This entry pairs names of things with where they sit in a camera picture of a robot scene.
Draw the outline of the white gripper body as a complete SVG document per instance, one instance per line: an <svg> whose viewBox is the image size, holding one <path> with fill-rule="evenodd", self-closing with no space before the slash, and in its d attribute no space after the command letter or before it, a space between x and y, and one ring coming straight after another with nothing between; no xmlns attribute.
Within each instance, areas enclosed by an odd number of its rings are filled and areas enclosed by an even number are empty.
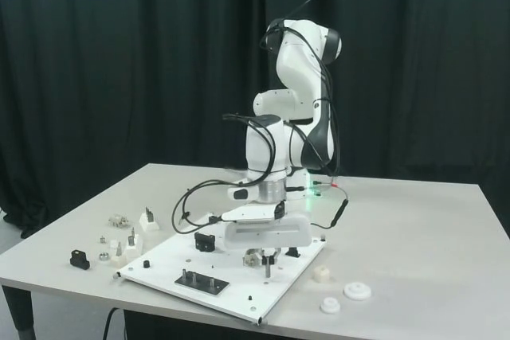
<svg viewBox="0 0 510 340"><path fill-rule="evenodd" d="M312 230L306 216L288 215L262 223L229 223L223 241L227 248L307 247Z"/></svg>

